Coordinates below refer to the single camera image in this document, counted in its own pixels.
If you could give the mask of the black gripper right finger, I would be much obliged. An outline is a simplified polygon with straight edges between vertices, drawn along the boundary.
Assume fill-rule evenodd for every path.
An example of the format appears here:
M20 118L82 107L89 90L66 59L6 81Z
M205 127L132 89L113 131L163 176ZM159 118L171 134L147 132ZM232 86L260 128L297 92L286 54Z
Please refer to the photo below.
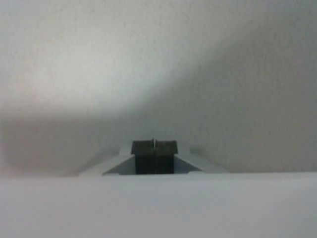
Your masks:
M156 174L224 174L226 169L190 151L179 141L155 141Z

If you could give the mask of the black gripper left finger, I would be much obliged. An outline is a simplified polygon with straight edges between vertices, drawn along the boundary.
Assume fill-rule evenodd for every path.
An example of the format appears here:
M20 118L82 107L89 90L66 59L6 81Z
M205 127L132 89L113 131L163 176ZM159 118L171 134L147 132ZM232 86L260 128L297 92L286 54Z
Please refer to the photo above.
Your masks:
M154 140L135 140L121 146L117 155L86 167L79 176L154 175Z

